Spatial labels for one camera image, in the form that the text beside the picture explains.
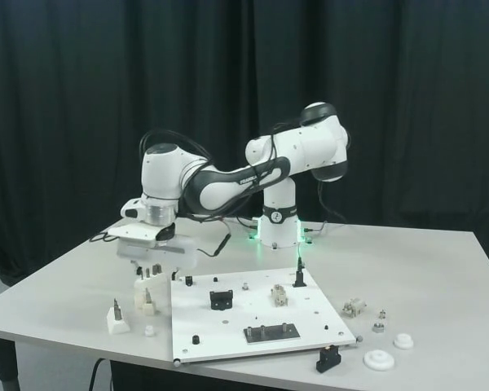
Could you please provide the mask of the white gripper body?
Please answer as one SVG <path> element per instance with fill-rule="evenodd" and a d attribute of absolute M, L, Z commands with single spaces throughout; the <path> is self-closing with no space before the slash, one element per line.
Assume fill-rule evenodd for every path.
<path fill-rule="evenodd" d="M 193 238 L 173 238 L 163 245 L 148 247 L 142 243 L 119 239 L 117 255 L 140 265 L 160 264 L 164 269 L 194 269 L 197 265 L 197 246 Z"/>

